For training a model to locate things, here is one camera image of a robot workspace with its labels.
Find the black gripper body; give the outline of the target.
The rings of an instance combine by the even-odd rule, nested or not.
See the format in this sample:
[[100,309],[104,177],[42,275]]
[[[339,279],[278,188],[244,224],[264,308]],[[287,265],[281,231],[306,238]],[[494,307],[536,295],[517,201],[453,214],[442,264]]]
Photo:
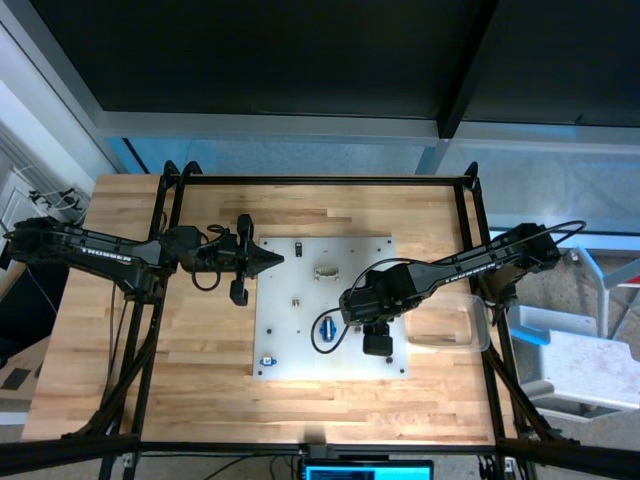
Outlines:
[[254,223],[249,214],[237,219],[236,233],[228,232],[219,247],[219,269],[221,273],[233,273],[230,284],[230,299],[236,306],[248,304],[245,279],[249,275],[249,264],[253,242]]
[[365,335],[389,335],[397,317],[419,306],[419,294],[413,288],[365,286],[347,289],[339,298],[343,322],[360,327]]

